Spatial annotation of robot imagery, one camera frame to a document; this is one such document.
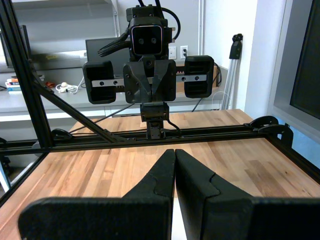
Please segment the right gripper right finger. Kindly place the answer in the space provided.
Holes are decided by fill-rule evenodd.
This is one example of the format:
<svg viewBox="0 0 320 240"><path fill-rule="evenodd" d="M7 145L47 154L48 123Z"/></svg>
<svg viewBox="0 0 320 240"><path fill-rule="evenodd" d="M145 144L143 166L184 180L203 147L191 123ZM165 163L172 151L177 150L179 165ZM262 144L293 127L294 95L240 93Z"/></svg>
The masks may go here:
<svg viewBox="0 0 320 240"><path fill-rule="evenodd" d="M317 198L254 197L182 149L176 189L189 240L314 240L320 235Z"/></svg>

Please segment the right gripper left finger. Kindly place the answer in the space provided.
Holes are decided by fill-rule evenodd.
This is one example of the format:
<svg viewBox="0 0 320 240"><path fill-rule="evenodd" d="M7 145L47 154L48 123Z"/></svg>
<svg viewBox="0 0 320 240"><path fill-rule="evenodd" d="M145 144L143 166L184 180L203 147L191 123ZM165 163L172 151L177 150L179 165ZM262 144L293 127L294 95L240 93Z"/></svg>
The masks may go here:
<svg viewBox="0 0 320 240"><path fill-rule="evenodd" d="M166 150L121 198L47 197L19 215L24 240L169 240L175 191L175 151Z"/></svg>

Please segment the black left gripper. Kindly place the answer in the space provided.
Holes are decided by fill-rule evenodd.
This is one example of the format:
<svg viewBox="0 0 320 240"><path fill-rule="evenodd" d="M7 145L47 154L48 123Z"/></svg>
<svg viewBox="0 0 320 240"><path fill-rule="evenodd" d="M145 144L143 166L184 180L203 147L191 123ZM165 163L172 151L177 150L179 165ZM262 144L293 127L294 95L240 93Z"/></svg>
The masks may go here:
<svg viewBox="0 0 320 240"><path fill-rule="evenodd" d="M92 104L110 104L117 93L124 93L127 103L172 102L176 99L177 82L183 83L187 98L207 98L212 94L214 59L208 55L188 56L182 73L171 59L143 56L127 62L123 77L115 78L113 65L87 62L83 75L88 99Z"/></svg>

